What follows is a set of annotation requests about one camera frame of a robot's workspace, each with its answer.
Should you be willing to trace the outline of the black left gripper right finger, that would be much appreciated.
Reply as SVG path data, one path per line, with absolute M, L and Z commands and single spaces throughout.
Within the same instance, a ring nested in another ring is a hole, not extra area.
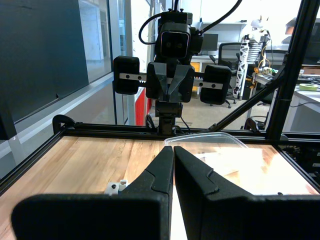
M 180 146 L 175 186 L 190 240 L 317 240 L 318 195 L 253 195 Z

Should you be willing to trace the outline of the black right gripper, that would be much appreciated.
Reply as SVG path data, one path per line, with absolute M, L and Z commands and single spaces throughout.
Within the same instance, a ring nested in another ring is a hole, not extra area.
M 145 88 L 149 99 L 168 103 L 188 103 L 193 87 L 200 88 L 200 101 L 222 105 L 227 97 L 232 71 L 223 65 L 207 65 L 196 72 L 191 65 L 175 62 L 150 62 L 140 72 L 138 57 L 118 56 L 113 61 L 114 90 L 118 94 L 135 95 Z

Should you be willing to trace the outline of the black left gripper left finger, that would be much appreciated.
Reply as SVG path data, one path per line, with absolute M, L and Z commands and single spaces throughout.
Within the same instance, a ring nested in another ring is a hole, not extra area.
M 18 240 L 168 240 L 174 153 L 164 147 L 118 194 L 38 194 L 11 213 Z

